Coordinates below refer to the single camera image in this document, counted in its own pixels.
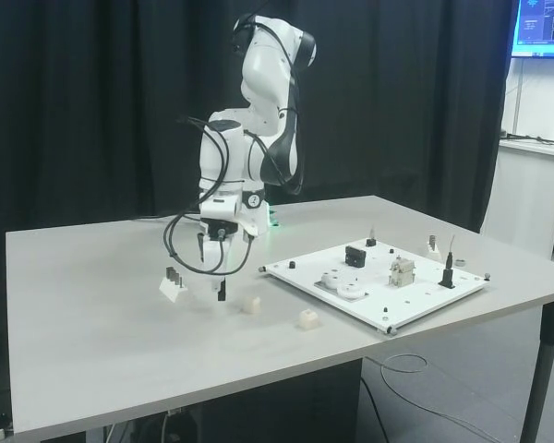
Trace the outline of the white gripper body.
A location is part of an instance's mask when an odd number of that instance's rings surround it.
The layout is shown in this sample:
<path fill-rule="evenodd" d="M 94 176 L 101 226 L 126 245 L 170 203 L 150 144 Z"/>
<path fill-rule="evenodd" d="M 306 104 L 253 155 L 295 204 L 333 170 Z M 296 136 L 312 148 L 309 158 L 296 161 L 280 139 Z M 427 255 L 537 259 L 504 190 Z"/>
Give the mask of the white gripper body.
<path fill-rule="evenodd" d="M 208 278 L 212 290 L 220 290 L 225 281 L 223 274 L 227 271 L 232 240 L 231 236 L 223 240 L 213 240 L 208 235 L 198 236 L 199 264 L 193 268 L 197 274 Z"/>

